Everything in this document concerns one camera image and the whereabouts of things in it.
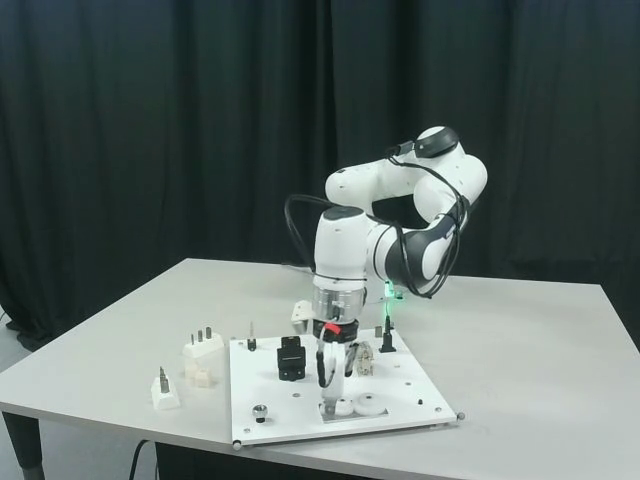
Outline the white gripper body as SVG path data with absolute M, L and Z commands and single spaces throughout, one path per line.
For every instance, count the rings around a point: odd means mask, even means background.
M 325 344 L 320 360 L 323 373 L 322 398 L 324 401 L 337 401 L 343 396 L 346 365 L 344 344 Z

